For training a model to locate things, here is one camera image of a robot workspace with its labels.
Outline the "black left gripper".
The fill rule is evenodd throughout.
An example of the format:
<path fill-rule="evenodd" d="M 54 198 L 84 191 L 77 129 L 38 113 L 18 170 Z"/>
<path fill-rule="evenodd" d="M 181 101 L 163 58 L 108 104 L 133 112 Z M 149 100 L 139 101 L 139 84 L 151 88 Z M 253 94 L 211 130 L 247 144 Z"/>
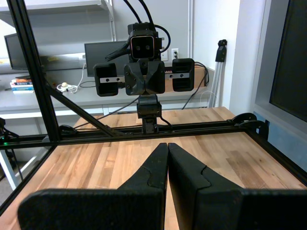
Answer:
<path fill-rule="evenodd" d="M 165 82 L 172 82 L 175 92 L 188 92 L 194 88 L 194 60 L 191 58 L 174 59 L 169 72 L 164 62 L 140 59 L 123 68 L 124 75 L 117 74 L 116 65 L 96 64 L 95 85 L 98 96 L 115 96 L 120 87 L 126 94 L 151 95 L 165 93 Z"/>

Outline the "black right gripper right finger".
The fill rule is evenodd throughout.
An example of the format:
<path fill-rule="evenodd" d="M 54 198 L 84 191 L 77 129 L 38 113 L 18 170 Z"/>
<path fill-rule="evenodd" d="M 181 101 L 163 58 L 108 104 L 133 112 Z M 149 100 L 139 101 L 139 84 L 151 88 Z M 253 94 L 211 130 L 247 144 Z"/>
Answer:
<path fill-rule="evenodd" d="M 170 143 L 169 182 L 182 230 L 304 230 L 305 190 L 244 189 Z"/>

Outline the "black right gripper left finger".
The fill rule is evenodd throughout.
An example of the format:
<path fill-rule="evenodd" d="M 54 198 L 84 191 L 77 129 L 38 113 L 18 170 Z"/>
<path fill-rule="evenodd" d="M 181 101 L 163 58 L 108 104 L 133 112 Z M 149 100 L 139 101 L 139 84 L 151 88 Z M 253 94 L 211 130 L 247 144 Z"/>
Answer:
<path fill-rule="evenodd" d="M 118 189 L 45 189 L 18 207 L 23 230 L 162 230 L 167 144 L 160 143 Z"/>

